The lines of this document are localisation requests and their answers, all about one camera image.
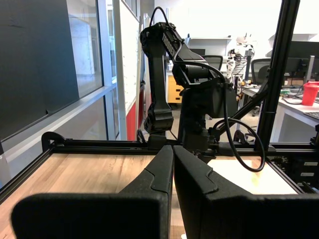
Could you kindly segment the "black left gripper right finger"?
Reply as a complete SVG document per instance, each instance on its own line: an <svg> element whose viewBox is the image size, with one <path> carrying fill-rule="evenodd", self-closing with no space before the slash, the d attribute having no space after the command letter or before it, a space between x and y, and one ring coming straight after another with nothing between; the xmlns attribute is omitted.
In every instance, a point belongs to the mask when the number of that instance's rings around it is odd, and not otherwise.
<svg viewBox="0 0 319 239"><path fill-rule="evenodd" d="M174 182L189 239L316 239L315 194L254 195L181 146Z"/></svg>

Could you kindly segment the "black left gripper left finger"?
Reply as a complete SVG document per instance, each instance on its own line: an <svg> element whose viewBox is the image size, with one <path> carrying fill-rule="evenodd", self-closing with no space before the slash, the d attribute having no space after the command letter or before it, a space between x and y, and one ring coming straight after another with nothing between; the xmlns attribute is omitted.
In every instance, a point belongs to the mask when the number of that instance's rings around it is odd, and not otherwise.
<svg viewBox="0 0 319 239"><path fill-rule="evenodd" d="M173 149L164 146L116 194L43 193L11 213L18 239L167 239L170 235Z"/></svg>

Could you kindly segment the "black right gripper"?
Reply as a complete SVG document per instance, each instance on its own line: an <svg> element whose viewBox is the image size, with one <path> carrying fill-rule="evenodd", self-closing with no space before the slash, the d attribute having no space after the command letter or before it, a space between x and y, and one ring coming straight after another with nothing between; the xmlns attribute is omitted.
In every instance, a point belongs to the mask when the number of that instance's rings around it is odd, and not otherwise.
<svg viewBox="0 0 319 239"><path fill-rule="evenodd" d="M205 152L209 138L205 115L209 112L211 88L187 88L181 95L178 141L191 152Z"/></svg>

